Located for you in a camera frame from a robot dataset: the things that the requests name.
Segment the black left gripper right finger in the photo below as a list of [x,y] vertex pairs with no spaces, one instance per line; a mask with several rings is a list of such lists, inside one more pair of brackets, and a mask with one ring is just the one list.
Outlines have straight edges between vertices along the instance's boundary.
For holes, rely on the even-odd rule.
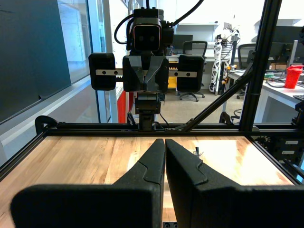
[[172,139],[166,174],[180,228],[300,228],[303,186],[242,186]]

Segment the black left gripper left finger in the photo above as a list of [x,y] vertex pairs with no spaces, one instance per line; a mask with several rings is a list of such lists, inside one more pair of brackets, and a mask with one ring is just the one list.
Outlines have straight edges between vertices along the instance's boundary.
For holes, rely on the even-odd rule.
[[18,228],[159,228],[162,225],[165,144],[157,139],[111,185],[42,184],[10,204]]

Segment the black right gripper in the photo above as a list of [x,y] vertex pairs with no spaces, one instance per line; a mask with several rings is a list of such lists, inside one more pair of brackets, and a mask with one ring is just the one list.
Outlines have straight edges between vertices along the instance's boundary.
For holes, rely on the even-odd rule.
[[91,86],[110,91],[122,82],[126,92],[166,93],[169,78],[176,77],[180,92],[197,92],[201,88],[205,59],[196,55],[180,55],[177,64],[165,56],[124,56],[123,67],[116,68],[112,53],[89,56]]

